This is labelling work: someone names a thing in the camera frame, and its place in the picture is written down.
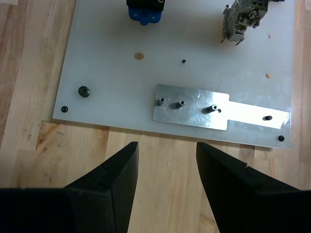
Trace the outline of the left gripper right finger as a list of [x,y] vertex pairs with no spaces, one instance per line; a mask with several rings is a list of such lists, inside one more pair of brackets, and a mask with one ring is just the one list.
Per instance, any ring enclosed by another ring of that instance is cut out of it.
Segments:
[[309,233],[311,192],[274,179],[198,142],[199,175],[222,233]]

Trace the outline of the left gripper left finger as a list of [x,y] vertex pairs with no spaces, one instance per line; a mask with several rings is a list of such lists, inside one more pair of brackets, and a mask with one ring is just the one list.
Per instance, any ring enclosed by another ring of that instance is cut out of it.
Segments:
[[3,188],[3,233],[125,233],[138,180],[138,143],[131,142],[63,188]]

